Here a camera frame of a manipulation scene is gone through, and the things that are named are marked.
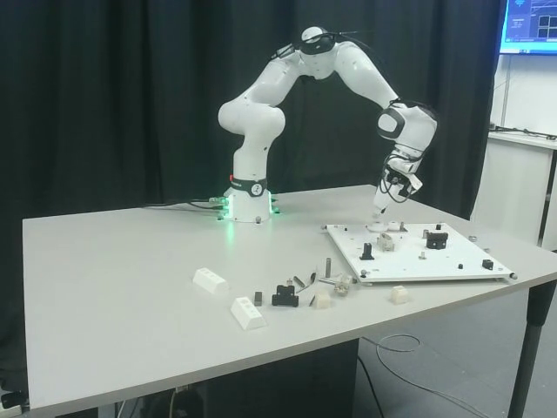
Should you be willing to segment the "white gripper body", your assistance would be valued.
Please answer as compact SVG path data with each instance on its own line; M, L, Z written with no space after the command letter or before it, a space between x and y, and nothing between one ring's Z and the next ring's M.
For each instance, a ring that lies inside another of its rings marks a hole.
M380 179L373 198L373 211L384 212L391 203L404 203L408 200L409 182L391 183Z

